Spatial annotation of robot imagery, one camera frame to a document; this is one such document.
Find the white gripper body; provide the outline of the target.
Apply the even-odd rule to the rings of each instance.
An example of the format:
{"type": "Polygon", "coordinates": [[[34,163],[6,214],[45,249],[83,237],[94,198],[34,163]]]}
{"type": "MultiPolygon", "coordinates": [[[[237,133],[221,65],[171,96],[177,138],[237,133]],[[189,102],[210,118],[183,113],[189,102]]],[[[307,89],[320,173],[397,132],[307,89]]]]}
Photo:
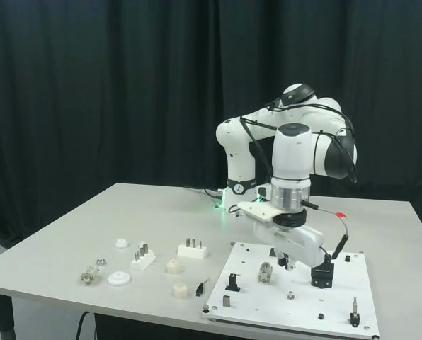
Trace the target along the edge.
{"type": "Polygon", "coordinates": [[[277,259],[281,256],[287,258],[286,267],[289,267],[289,258],[308,267],[320,266],[325,260],[325,252],[321,249],[323,234],[306,225],[280,229],[277,225],[267,227],[255,222],[253,230],[258,239],[274,248],[277,259]]]}

